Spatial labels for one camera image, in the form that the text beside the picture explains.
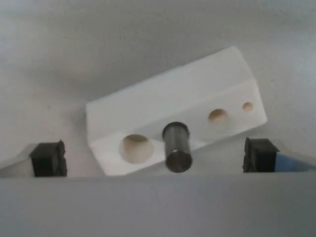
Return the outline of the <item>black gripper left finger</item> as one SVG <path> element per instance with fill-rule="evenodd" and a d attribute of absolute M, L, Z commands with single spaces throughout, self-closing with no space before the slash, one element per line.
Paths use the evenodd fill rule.
<path fill-rule="evenodd" d="M 17 156 L 0 162 L 0 176 L 66 177 L 65 153 L 62 140 L 28 144 Z"/>

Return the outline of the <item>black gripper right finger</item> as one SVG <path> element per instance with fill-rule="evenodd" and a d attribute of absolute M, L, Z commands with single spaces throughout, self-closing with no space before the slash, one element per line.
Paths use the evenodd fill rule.
<path fill-rule="evenodd" d="M 281 151 L 267 138 L 249 138 L 244 143 L 243 172 L 309 172 L 316 159 L 289 150 Z"/>

